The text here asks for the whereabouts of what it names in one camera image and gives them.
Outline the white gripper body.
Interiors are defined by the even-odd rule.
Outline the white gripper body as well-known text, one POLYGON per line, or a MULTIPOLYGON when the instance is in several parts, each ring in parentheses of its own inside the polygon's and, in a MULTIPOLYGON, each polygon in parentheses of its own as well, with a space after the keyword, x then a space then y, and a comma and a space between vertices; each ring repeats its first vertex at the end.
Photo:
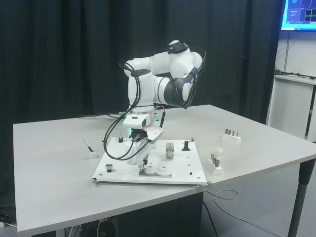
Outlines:
POLYGON ((130 165, 138 165, 155 147, 157 139, 149 141, 147 138, 141 139, 137 142, 134 142, 131 150, 127 154, 127 157, 133 156, 131 159, 128 159, 126 162, 130 165))

